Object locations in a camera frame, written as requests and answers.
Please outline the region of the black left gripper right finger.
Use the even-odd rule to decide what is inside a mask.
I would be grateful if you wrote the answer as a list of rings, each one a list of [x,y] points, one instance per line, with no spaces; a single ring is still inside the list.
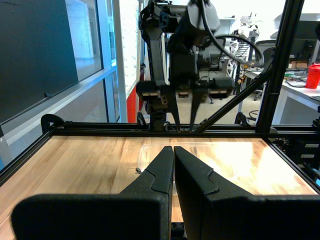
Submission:
[[[174,148],[175,185],[189,240],[316,240],[317,195],[254,195],[183,147]]]

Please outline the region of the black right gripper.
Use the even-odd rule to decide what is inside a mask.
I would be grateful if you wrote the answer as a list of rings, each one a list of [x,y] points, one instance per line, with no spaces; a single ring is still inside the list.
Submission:
[[[176,124],[177,132],[181,131],[179,110],[176,94],[187,96],[192,94],[189,130],[192,131],[201,103],[208,97],[212,99],[225,99],[235,89],[235,81],[231,77],[213,78],[212,80],[198,80],[186,86],[161,85],[157,86],[154,81],[141,81],[136,85],[137,95],[144,101],[154,100],[167,95],[168,106]]]

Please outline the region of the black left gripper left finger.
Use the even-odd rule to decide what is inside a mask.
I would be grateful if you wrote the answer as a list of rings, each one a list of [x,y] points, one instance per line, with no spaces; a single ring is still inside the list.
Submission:
[[[168,240],[174,152],[164,147],[118,194],[38,194],[11,213],[18,240]]]

